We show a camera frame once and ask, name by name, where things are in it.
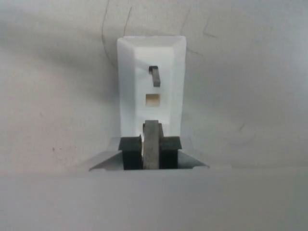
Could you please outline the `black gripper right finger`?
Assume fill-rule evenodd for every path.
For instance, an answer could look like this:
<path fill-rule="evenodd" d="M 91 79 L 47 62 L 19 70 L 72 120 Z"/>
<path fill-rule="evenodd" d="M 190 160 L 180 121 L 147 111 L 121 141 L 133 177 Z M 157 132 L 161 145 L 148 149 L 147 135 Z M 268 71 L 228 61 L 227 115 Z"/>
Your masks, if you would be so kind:
<path fill-rule="evenodd" d="M 179 136 L 163 137 L 159 141 L 159 169 L 193 169 L 209 165 L 192 157 L 183 149 Z"/>

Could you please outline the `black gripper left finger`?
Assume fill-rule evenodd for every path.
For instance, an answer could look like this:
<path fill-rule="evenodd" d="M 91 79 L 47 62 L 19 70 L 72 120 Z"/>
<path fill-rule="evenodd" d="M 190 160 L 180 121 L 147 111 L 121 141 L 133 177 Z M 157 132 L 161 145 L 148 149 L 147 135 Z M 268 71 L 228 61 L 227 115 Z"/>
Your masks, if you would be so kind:
<path fill-rule="evenodd" d="M 89 160 L 89 171 L 141 170 L 142 139 L 138 137 L 112 138 L 106 151 Z"/>

